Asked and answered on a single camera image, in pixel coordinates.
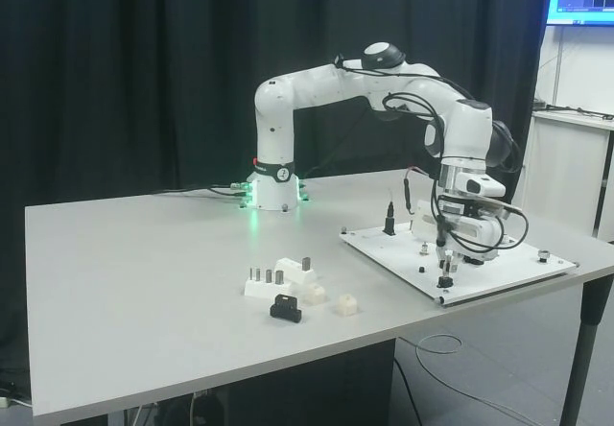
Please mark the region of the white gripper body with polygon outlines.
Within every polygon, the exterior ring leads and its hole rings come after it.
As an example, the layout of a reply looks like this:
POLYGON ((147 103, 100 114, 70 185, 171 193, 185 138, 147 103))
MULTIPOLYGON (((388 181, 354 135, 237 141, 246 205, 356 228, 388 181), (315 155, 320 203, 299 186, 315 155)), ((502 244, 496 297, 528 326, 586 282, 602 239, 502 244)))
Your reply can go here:
POLYGON ((433 208, 419 201, 414 211, 414 237, 432 246, 437 259, 463 256, 490 261, 504 237, 501 205, 485 200, 439 199, 433 208))

